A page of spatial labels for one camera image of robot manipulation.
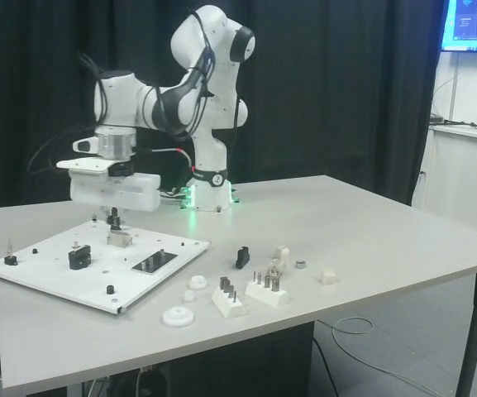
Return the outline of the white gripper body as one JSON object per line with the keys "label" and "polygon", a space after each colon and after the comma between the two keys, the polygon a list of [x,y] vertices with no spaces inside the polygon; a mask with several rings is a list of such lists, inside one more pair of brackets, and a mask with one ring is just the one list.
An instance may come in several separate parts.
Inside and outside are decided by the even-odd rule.
{"label": "white gripper body", "polygon": [[160,205],[159,175],[135,173],[127,177],[70,171],[70,197],[77,203],[134,211],[155,211]]}

